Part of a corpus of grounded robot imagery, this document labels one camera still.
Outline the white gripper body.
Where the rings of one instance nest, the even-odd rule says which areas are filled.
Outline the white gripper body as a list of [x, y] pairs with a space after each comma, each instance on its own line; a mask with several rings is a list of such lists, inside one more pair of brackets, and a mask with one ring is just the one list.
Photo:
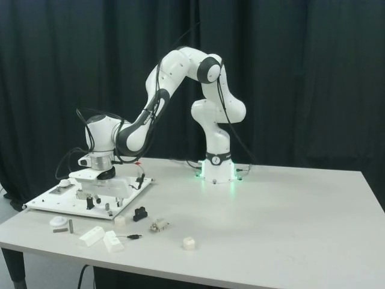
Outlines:
[[79, 179], [75, 180], [81, 185], [82, 191], [98, 196], [128, 198], [132, 194], [129, 178], [115, 177], [106, 180]]

